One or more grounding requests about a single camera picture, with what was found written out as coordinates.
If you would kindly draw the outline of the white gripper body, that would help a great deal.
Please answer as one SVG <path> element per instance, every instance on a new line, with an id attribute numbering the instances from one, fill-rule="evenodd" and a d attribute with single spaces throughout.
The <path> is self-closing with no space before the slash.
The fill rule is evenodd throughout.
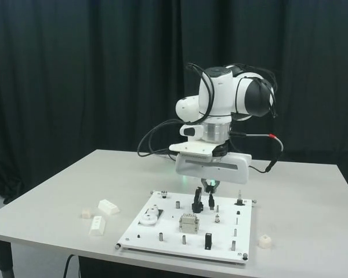
<path id="1" fill-rule="evenodd" d="M 180 153 L 176 158 L 176 172 L 180 175 L 233 184 L 246 184 L 252 156 L 229 152 L 220 157 L 191 157 Z"/>

